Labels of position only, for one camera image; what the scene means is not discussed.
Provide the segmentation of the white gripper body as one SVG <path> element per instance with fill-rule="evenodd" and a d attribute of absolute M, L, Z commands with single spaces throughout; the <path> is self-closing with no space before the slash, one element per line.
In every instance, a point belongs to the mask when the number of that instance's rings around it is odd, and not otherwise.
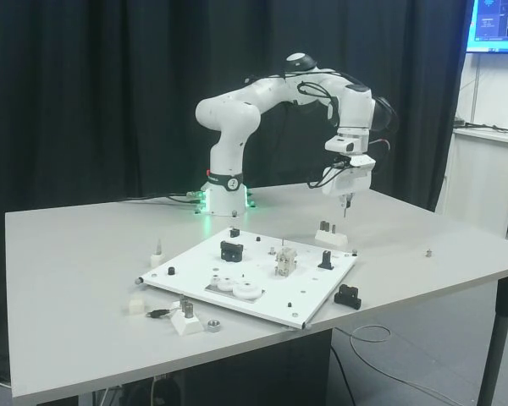
<path fill-rule="evenodd" d="M 323 193 L 327 196 L 342 196 L 368 190 L 371 186 L 372 174 L 363 169 L 347 169 L 334 178 L 339 168 L 326 167 L 323 171 Z"/>

